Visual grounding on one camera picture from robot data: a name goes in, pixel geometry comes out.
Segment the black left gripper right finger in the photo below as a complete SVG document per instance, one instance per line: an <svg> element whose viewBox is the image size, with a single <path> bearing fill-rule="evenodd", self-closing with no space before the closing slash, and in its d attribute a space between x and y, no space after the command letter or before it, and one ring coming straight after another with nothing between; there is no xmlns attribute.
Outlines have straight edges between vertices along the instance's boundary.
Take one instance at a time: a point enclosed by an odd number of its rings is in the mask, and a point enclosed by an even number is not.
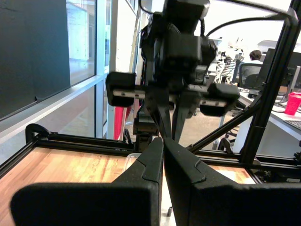
<svg viewBox="0 0 301 226"><path fill-rule="evenodd" d="M165 176L179 226L298 226L301 186L242 185L212 169L170 138Z"/></svg>

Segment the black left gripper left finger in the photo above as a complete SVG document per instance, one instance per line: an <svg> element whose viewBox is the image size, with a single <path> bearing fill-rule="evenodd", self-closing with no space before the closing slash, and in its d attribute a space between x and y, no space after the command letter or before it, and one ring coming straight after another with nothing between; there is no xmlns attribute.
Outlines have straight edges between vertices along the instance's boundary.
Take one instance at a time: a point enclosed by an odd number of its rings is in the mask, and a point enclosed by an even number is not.
<svg viewBox="0 0 301 226"><path fill-rule="evenodd" d="M35 183L10 209L18 226L158 226L163 142L154 139L111 183Z"/></svg>

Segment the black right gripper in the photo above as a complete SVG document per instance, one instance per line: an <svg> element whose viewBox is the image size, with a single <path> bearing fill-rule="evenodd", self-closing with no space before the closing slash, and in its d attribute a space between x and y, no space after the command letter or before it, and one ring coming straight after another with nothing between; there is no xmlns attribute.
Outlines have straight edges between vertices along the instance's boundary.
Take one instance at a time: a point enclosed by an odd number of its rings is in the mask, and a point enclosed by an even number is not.
<svg viewBox="0 0 301 226"><path fill-rule="evenodd" d="M111 72L106 78L106 90L111 106L129 107L135 99L144 101L161 136L172 137L169 107L176 107L173 114L173 140L179 141L185 120L193 116L197 108L208 116L223 116L238 101L236 86L212 83L208 88L188 85L173 89L157 82L136 85L134 73Z"/></svg>

